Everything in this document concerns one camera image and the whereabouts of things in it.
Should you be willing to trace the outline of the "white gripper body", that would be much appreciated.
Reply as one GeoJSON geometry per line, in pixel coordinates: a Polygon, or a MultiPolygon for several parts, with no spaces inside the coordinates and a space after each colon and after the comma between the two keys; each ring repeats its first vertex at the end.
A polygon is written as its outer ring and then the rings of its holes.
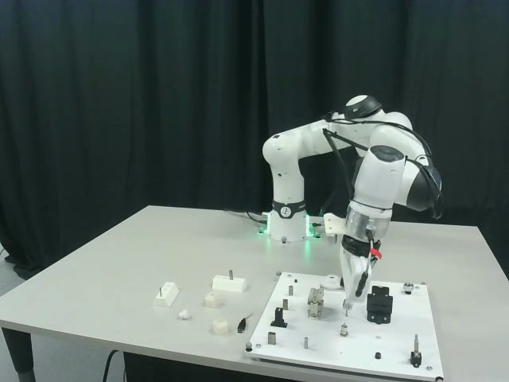
{"type": "Polygon", "coordinates": [[[350,302],[363,302],[371,285],[372,268],[368,258],[352,255],[340,249],[340,265],[344,281],[345,298],[350,302]]]}

